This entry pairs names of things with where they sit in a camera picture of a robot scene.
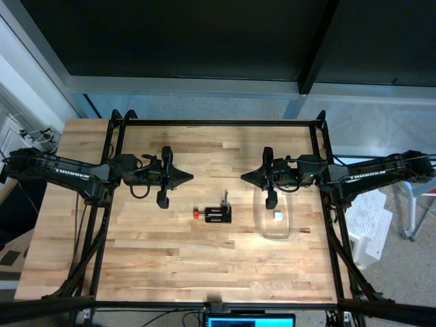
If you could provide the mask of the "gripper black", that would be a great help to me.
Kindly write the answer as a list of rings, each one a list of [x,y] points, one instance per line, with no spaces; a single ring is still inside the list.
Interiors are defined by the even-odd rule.
[[[266,208],[275,209],[278,204],[277,190],[284,193],[294,193],[301,186],[298,170],[291,168],[289,163],[290,159],[275,159],[273,149],[267,146],[262,154],[262,166],[242,174],[240,178],[256,187],[261,187],[262,191],[266,191]]]
[[[144,199],[149,195],[152,186],[158,186],[160,190],[157,192],[157,205],[159,208],[169,208],[168,190],[193,180],[193,175],[172,165],[173,152],[169,146],[162,148],[161,159],[151,155],[143,155],[143,158],[149,159],[150,162],[133,173],[129,182],[131,195],[136,199]],[[146,193],[142,196],[135,194],[134,186],[146,186]]]

